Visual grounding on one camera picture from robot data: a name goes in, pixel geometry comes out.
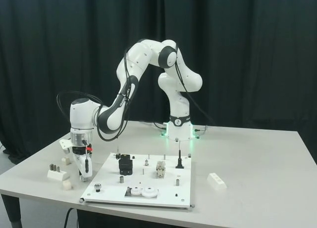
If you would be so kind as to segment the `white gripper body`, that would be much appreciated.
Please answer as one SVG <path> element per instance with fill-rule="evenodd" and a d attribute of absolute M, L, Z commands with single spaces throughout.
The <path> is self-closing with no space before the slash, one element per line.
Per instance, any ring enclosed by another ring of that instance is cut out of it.
<path fill-rule="evenodd" d="M 93 166 L 90 154 L 73 154 L 73 159 L 80 175 L 87 178 L 90 178 L 93 175 Z"/>

